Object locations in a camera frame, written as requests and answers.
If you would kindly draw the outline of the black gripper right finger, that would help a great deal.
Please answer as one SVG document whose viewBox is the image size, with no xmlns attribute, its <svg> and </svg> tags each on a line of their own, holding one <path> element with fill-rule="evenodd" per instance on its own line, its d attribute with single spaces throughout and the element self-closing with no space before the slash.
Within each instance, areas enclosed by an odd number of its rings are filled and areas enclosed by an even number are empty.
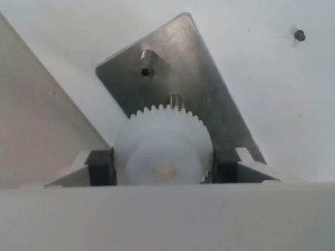
<svg viewBox="0 0 335 251">
<path fill-rule="evenodd" d="M 264 163 L 253 159 L 248 149 L 214 148 L 214 162 L 210 172 L 212 183 L 262 183 L 279 181 L 279 177 Z"/>
</svg>

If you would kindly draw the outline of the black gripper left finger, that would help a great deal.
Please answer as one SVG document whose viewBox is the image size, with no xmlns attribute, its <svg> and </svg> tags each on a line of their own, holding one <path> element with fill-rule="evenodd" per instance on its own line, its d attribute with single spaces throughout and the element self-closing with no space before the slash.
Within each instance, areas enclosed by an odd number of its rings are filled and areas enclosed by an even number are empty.
<svg viewBox="0 0 335 251">
<path fill-rule="evenodd" d="M 99 187 L 117 185 L 114 149 L 80 152 L 71 165 L 43 182 L 48 187 Z"/>
</svg>

